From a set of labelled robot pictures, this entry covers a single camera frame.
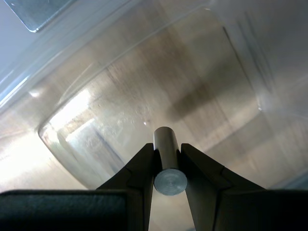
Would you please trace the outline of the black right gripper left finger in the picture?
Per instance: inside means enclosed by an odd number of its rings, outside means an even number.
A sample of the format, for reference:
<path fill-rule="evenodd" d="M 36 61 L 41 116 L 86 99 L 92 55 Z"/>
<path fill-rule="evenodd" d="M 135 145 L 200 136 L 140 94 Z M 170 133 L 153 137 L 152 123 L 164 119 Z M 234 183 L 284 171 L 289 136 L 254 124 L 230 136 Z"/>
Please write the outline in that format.
<path fill-rule="evenodd" d="M 0 195 L 3 231 L 146 231 L 154 147 L 144 145 L 95 190 L 14 190 Z"/>

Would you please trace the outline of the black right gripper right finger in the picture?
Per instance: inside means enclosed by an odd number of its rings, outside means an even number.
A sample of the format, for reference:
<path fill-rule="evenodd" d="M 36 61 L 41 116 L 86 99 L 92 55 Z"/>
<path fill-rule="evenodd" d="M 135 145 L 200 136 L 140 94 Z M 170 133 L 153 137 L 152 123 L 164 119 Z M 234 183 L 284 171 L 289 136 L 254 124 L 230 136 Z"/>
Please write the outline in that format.
<path fill-rule="evenodd" d="M 308 192 L 268 190 L 183 143 L 180 168 L 198 231 L 306 231 Z"/>

